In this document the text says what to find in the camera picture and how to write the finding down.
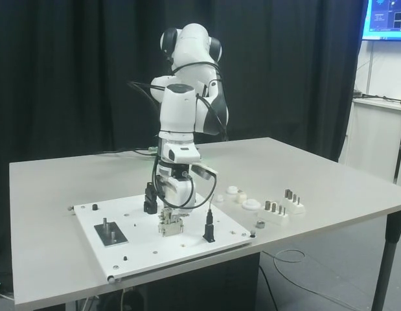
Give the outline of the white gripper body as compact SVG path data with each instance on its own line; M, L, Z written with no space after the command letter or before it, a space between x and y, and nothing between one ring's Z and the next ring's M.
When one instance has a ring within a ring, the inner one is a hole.
M167 207L191 210L195 205L196 186L190 175L182 178L157 175L155 181L158 195Z

